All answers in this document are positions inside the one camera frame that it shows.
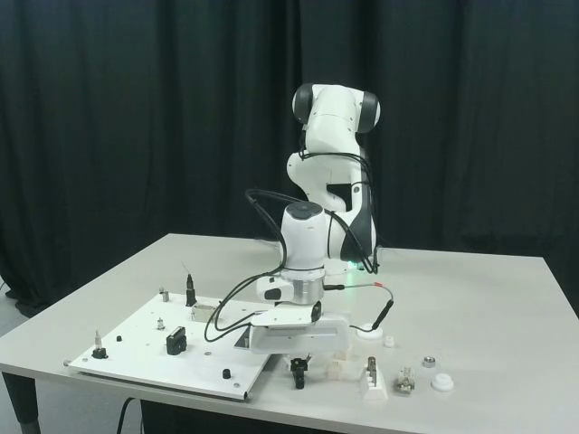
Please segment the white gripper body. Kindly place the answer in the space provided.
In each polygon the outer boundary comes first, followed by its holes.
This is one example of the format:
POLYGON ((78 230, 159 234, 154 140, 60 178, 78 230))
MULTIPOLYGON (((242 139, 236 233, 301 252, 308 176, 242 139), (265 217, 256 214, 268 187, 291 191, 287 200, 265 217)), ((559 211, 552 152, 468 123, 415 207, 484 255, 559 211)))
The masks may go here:
POLYGON ((342 316, 323 316, 298 326, 253 326, 249 349, 255 354, 317 354, 345 351, 350 346, 349 324, 342 316))

